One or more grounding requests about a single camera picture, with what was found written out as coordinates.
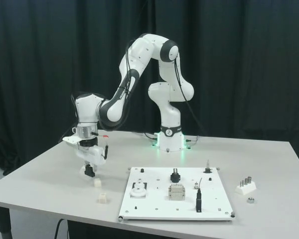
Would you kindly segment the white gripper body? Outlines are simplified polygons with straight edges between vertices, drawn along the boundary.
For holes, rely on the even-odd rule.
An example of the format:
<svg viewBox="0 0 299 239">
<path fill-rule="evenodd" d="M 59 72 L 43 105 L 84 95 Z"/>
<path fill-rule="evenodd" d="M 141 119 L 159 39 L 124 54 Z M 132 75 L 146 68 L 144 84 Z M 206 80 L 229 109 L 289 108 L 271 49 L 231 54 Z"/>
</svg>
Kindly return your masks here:
<svg viewBox="0 0 299 239">
<path fill-rule="evenodd" d="M 103 148 L 98 146 L 93 147 L 80 147 L 76 149 L 76 155 L 81 158 L 84 162 L 93 165 L 103 165 L 106 160 L 104 158 L 105 151 Z"/>
</svg>

